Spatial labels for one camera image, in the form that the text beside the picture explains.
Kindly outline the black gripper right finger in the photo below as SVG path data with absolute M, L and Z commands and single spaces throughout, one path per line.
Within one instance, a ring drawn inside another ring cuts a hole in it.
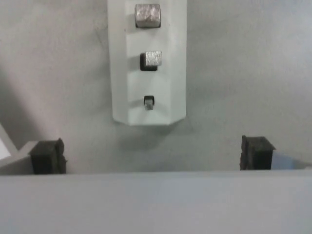
M 264 136 L 242 136 L 240 170 L 303 170 L 312 164 L 277 150 Z

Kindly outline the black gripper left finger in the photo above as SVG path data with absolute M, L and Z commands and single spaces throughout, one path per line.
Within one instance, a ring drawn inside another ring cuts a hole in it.
M 17 153 L 0 160 L 1 175 L 66 174 L 64 142 L 43 140 L 27 142 Z

